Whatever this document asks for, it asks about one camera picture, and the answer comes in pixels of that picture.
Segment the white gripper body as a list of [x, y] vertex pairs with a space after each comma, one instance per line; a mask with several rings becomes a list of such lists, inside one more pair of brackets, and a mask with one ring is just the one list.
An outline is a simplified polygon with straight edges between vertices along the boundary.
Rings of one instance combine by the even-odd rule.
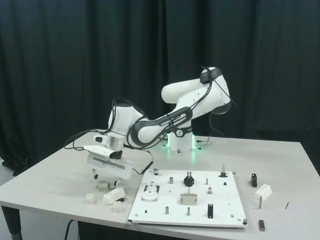
[[98, 176], [112, 176], [123, 180], [130, 179], [134, 168], [132, 161], [128, 159], [112, 159], [94, 153], [88, 154], [87, 165], [95, 169]]

